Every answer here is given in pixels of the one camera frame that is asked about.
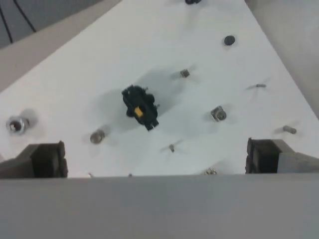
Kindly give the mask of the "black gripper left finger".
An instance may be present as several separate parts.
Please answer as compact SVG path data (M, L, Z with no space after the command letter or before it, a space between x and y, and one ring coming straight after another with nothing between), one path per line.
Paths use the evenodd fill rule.
M28 145L18 156L0 163L1 178L67 178L64 142Z

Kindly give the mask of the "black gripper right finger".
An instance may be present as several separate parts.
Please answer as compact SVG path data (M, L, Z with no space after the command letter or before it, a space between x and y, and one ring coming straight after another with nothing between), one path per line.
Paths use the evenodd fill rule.
M318 172L318 158L294 151L282 139L248 139L246 174Z

